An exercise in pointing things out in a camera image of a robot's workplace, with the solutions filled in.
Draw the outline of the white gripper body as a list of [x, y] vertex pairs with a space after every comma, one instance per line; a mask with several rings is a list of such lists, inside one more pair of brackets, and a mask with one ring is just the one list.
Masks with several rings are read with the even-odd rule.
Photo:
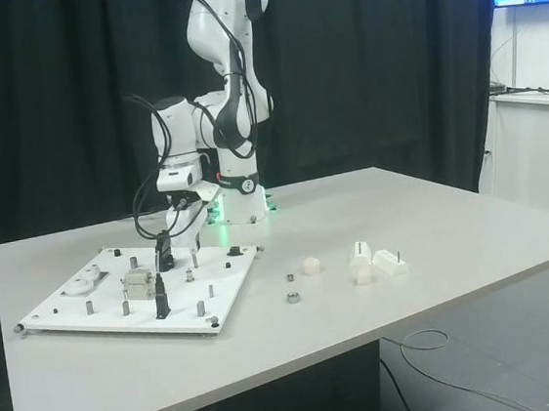
[[199, 234], [207, 218], [206, 204], [202, 200], [192, 202], [187, 208], [181, 210], [173, 207], [167, 210], [165, 225], [172, 246], [177, 249], [198, 251], [200, 249]]

